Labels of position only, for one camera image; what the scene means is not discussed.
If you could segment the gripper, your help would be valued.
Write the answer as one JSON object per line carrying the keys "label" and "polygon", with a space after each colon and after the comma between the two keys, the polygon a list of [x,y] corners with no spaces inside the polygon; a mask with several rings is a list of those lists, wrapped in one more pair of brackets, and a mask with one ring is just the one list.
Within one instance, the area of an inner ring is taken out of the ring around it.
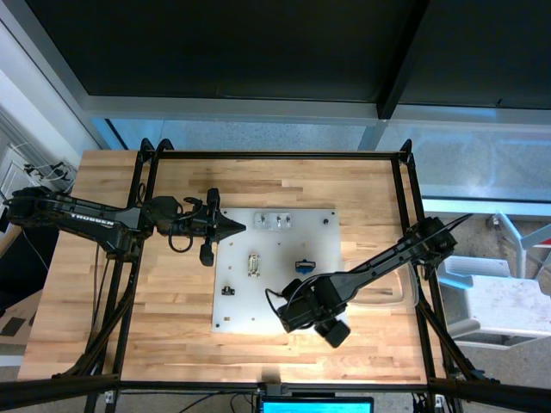
{"label": "gripper", "polygon": [[327,306],[314,298],[297,299],[279,308],[279,319],[287,333],[313,328],[332,348],[338,348],[351,332],[348,324],[337,318],[345,309],[346,304]]}
{"label": "gripper", "polygon": [[193,197],[185,197],[183,202],[192,206],[192,209],[184,213],[182,218],[183,234],[189,238],[189,249],[193,245],[193,240],[196,237],[201,237],[203,245],[200,247],[200,262],[203,266],[213,266],[213,242],[215,241],[217,220],[219,227],[230,228],[220,232],[218,243],[245,232],[246,226],[231,219],[227,211],[222,211],[219,215],[220,192],[217,188],[210,188],[207,191],[205,203]]}

